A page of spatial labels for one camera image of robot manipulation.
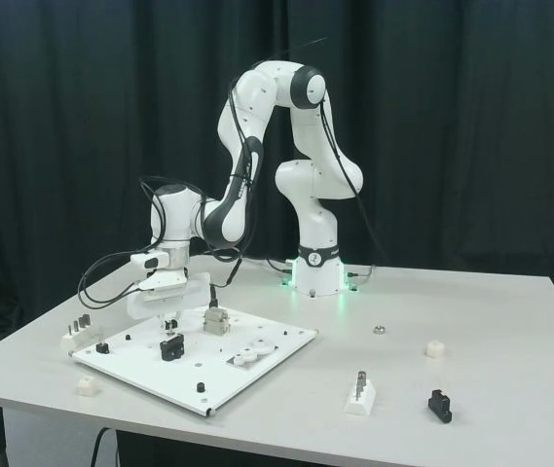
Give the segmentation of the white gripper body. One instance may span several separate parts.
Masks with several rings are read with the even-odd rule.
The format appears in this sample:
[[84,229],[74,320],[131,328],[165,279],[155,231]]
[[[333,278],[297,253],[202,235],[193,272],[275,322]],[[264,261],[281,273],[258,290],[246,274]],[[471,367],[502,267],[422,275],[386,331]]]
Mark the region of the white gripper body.
[[210,275],[199,272],[186,278],[183,270],[157,270],[138,289],[127,300],[127,313],[136,320],[208,305]]

